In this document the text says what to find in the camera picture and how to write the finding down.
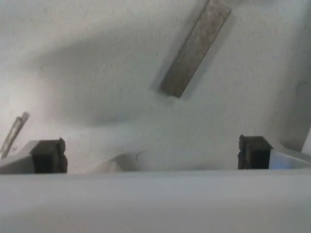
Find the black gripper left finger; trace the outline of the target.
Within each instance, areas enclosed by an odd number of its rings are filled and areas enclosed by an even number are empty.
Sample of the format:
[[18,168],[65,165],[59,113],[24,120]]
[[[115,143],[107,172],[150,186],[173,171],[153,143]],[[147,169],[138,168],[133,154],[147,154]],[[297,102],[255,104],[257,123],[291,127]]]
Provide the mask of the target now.
[[0,173],[67,173],[65,149],[66,144],[62,138],[29,141],[17,154],[0,160]]

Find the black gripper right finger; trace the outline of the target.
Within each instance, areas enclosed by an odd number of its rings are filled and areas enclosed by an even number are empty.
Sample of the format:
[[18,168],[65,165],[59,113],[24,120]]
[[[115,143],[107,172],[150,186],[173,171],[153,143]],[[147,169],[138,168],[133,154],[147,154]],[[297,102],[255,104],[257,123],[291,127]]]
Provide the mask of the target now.
[[286,148],[276,150],[263,136],[239,137],[238,169],[302,169],[311,157]]

